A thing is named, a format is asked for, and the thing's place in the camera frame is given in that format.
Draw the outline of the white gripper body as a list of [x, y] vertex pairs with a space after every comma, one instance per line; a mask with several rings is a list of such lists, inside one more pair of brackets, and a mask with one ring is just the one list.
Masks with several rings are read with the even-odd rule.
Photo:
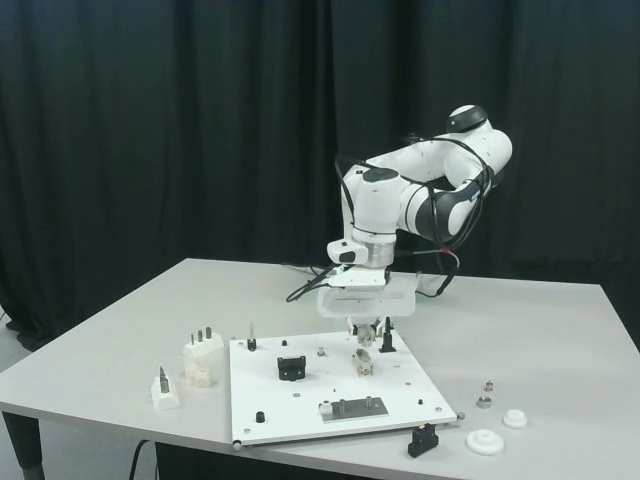
[[417, 277], [394, 274], [384, 287], [322, 287], [317, 308], [325, 318], [408, 317], [415, 311]]

